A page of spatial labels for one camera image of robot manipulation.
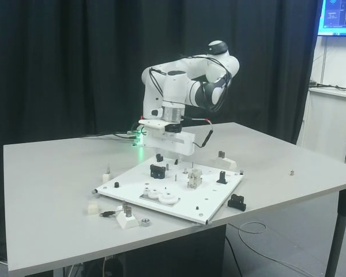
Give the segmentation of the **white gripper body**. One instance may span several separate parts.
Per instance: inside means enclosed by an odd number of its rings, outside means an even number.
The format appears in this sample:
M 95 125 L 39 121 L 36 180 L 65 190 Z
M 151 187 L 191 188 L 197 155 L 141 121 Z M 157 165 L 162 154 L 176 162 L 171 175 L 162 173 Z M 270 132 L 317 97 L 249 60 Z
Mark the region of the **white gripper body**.
M 145 146 L 163 149 L 180 155 L 192 155 L 194 153 L 195 134 L 163 133 L 153 134 L 149 132 L 145 136 Z

